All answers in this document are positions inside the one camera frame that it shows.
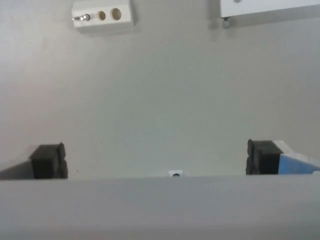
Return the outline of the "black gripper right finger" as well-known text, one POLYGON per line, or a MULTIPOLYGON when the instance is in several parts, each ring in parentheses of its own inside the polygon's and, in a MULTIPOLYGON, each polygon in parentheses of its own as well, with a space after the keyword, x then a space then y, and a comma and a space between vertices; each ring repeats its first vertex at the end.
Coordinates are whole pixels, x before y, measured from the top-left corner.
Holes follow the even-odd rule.
POLYGON ((320 161, 295 152, 283 140, 247 142, 247 175, 311 175, 320 172, 320 161))

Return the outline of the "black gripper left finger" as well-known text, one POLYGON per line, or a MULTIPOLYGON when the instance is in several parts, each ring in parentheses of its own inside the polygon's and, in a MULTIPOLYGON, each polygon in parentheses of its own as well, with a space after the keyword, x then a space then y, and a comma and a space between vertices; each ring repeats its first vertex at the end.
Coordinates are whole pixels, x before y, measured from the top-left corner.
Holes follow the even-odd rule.
POLYGON ((1 180, 67 178, 66 148, 62 142, 29 146, 16 158, 0 163, 1 180))

